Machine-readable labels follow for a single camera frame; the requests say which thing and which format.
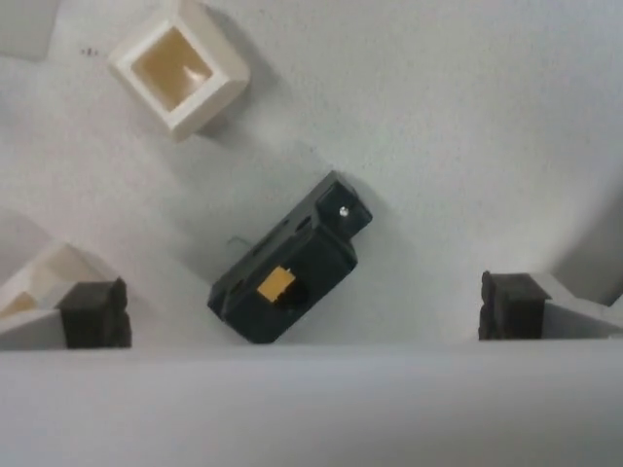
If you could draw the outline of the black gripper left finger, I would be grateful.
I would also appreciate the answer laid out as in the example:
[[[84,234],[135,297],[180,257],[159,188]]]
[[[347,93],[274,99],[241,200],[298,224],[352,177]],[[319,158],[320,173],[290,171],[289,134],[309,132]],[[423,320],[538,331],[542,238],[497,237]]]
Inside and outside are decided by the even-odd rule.
[[[128,290],[113,281],[58,283],[1,298],[3,350],[132,347]]]

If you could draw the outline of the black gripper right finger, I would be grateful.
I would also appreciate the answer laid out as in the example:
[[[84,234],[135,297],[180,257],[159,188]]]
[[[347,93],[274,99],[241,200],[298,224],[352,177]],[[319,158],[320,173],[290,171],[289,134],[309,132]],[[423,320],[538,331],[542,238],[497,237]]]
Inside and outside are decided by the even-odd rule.
[[[551,274],[482,275],[481,341],[602,340],[622,337],[622,301],[601,305]]]

